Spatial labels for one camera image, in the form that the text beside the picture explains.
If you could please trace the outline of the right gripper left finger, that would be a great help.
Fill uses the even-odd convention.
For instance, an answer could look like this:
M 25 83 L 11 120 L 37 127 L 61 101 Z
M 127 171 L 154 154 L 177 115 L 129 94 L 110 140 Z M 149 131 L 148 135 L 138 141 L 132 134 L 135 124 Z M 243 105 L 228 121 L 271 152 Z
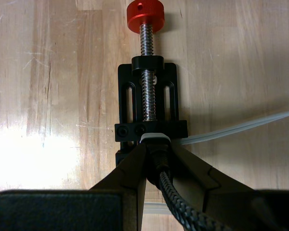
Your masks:
M 139 231 L 145 159 L 140 144 L 89 190 L 0 192 L 0 231 Z

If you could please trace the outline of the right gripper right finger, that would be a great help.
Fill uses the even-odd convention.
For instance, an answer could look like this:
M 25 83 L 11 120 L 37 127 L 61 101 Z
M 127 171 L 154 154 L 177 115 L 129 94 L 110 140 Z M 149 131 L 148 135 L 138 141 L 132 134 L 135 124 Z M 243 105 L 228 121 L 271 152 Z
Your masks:
M 235 231 L 289 231 L 289 190 L 255 190 L 171 145 L 173 184 L 180 196 Z

